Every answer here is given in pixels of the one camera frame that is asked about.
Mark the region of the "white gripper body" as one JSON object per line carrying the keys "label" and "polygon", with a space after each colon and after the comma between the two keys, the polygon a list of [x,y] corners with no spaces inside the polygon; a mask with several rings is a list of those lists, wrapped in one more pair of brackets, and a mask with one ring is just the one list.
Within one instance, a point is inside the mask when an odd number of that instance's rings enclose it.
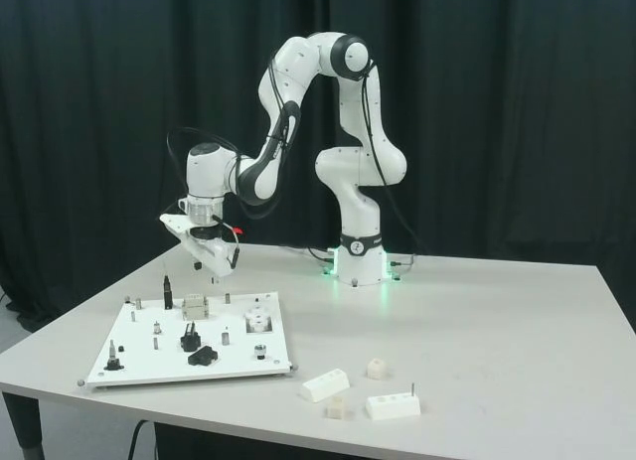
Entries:
{"label": "white gripper body", "polygon": [[188,233],[182,233],[179,239],[183,247],[214,277],[225,277],[234,272],[236,247],[233,244],[219,237],[203,240]]}

